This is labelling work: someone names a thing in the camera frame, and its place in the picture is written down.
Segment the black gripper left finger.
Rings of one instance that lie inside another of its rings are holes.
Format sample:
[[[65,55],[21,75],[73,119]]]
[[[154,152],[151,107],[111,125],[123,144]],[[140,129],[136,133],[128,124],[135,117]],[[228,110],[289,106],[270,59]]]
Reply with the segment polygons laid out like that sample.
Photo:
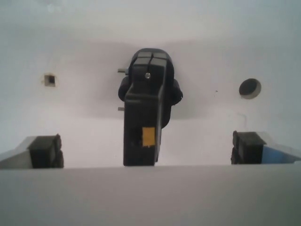
[[[61,136],[56,134],[26,137],[15,149],[0,154],[0,168],[64,168]]]

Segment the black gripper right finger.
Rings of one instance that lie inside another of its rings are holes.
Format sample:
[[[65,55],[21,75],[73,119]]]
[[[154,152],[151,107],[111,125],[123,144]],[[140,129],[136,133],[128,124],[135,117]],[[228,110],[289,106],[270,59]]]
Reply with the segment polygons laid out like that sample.
[[[231,164],[301,162],[301,151],[275,142],[266,132],[233,132]]]

